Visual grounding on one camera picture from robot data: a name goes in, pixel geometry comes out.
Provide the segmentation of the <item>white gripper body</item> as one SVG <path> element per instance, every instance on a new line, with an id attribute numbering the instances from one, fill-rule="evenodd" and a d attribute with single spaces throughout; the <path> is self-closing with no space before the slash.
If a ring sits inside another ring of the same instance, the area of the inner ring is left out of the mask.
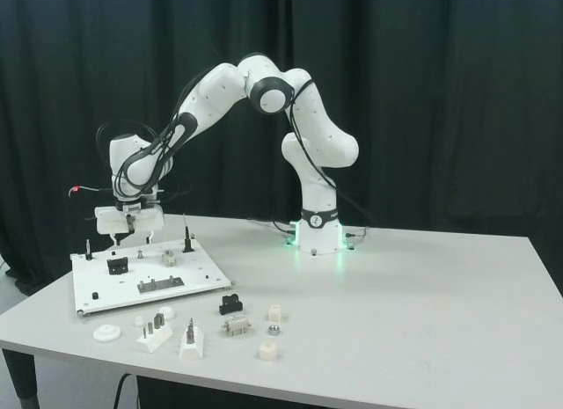
<path id="1" fill-rule="evenodd" d="M 144 208 L 133 212 L 120 211 L 116 207 L 97 207 L 94 215 L 99 234 L 125 234 L 161 230 L 165 217 L 160 206 Z"/>

